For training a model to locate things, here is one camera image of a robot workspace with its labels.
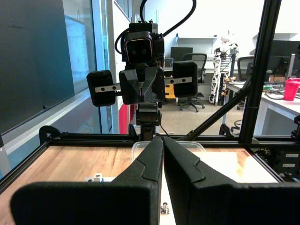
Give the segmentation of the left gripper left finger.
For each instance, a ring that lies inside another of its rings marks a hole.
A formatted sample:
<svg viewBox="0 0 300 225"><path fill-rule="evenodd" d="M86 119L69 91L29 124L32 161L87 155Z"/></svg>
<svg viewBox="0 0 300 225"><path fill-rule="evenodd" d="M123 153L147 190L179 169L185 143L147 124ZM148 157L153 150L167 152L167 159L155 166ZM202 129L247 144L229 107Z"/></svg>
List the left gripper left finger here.
<svg viewBox="0 0 300 225"><path fill-rule="evenodd" d="M163 140L154 137L111 182L36 182L10 201L17 225L157 225Z"/></svg>

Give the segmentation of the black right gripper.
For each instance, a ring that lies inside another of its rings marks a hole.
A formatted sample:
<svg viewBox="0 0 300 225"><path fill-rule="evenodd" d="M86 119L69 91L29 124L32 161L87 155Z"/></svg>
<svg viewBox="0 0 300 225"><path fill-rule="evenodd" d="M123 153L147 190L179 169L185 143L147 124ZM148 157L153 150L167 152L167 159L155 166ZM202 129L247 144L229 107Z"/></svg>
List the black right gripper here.
<svg viewBox="0 0 300 225"><path fill-rule="evenodd" d="M92 103L96 107L115 104L121 96L125 105L162 102L165 86L173 85L177 98L194 97L198 93L197 64L192 61L174 62L171 71L145 63L120 71L119 82L114 83L109 70L90 72L87 75Z"/></svg>

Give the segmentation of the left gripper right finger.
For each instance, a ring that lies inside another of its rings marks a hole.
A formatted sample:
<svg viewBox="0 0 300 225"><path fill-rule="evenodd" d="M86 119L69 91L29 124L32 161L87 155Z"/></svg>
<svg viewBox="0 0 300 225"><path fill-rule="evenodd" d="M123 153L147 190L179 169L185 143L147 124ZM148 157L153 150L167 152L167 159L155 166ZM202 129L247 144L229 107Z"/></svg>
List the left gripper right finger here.
<svg viewBox="0 0 300 225"><path fill-rule="evenodd" d="M165 178L176 224L299 224L299 183L237 183L172 138L165 138L164 144Z"/></svg>

